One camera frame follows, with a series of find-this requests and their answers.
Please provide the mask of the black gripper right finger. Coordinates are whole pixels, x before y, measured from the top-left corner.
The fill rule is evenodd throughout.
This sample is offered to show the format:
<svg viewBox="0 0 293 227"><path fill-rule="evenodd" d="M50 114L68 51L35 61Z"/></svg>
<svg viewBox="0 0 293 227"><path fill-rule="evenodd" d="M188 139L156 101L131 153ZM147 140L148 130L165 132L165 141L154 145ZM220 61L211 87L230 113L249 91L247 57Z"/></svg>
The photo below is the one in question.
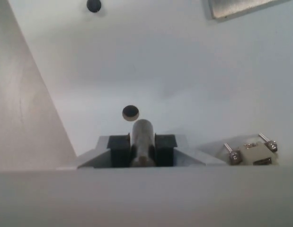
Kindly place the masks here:
<svg viewBox="0 0 293 227"><path fill-rule="evenodd" d="M156 134L155 161L158 167L196 167L205 166L205 163L195 157L185 135Z"/></svg>

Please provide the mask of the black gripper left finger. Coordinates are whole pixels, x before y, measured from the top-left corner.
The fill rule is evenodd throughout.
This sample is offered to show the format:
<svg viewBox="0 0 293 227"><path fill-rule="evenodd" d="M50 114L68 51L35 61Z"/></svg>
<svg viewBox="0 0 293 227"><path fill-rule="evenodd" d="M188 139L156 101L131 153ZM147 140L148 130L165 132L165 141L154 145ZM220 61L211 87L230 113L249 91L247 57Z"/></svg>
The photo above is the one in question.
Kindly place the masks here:
<svg viewBox="0 0 293 227"><path fill-rule="evenodd" d="M127 168L130 162L130 134L100 136L94 149L76 158L77 168Z"/></svg>

